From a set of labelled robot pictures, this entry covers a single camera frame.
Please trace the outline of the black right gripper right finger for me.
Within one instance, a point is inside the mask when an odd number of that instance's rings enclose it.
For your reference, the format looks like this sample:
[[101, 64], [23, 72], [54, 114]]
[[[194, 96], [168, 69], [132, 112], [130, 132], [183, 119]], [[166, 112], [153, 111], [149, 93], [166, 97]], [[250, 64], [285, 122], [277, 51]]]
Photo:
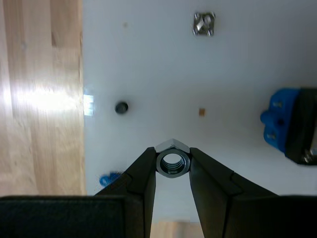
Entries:
[[277, 195], [244, 178], [198, 148], [192, 156], [189, 177], [204, 237], [223, 238], [235, 198], [265, 198]]

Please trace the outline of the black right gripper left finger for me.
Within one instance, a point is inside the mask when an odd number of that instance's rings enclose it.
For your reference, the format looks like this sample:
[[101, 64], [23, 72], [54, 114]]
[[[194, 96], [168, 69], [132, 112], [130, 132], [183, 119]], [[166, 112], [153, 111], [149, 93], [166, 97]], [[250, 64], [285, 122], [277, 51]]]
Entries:
[[126, 238], [148, 238], [151, 233], [156, 191], [156, 158], [147, 148], [116, 180], [96, 196], [122, 196]]

